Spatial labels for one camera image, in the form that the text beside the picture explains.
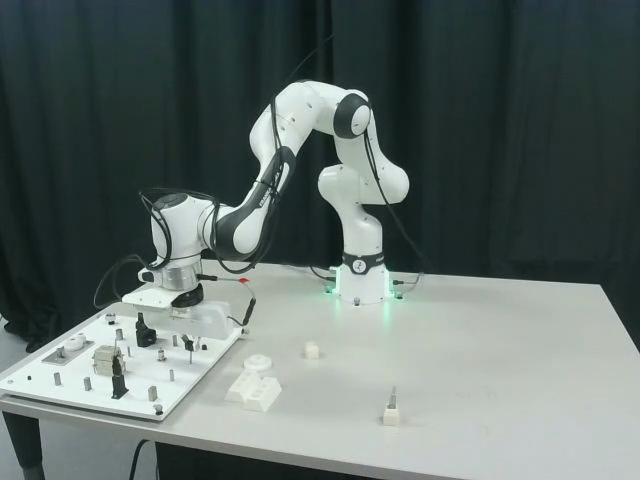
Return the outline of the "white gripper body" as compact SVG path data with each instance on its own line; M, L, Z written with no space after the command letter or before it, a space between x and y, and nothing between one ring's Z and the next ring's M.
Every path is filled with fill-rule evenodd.
M229 305L215 301L174 308L170 326L175 332L205 338L228 338L234 330L234 323L229 318Z

